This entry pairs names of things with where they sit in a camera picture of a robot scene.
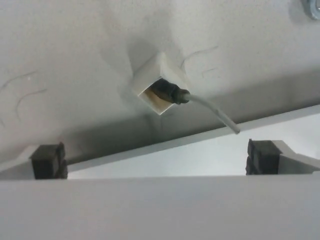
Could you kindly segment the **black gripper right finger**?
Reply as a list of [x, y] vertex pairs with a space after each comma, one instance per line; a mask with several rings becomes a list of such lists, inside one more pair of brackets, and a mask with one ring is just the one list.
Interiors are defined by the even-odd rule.
[[294, 152], [282, 140], [252, 140], [247, 145], [246, 175], [303, 175], [320, 171], [318, 159]]

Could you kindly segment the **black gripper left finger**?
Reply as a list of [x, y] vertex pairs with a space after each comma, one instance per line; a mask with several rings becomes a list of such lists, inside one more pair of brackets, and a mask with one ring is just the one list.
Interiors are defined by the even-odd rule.
[[68, 178], [66, 150], [62, 142], [57, 144], [31, 145], [13, 160], [0, 164], [0, 179], [52, 180]]

